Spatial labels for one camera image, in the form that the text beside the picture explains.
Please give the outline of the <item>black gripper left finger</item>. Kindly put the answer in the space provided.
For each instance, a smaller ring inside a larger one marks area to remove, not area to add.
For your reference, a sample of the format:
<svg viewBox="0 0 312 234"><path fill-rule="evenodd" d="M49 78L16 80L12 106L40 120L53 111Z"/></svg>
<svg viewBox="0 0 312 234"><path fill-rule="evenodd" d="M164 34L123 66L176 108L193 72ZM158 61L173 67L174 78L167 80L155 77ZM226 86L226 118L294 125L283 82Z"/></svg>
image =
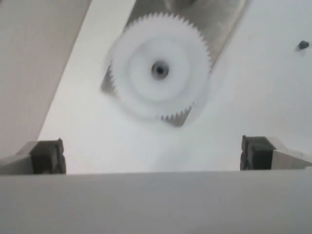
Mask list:
<svg viewBox="0 0 312 234"><path fill-rule="evenodd" d="M17 153L0 160L2 175L66 174L61 138L27 142Z"/></svg>

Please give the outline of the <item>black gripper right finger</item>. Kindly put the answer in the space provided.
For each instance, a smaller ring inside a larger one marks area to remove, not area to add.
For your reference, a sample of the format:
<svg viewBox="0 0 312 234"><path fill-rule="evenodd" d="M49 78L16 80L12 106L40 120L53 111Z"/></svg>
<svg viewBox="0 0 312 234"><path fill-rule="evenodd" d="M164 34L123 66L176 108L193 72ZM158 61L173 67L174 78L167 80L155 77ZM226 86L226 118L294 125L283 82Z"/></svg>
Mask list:
<svg viewBox="0 0 312 234"><path fill-rule="evenodd" d="M312 168L312 156L288 148L279 139L242 136L240 170L301 170Z"/></svg>

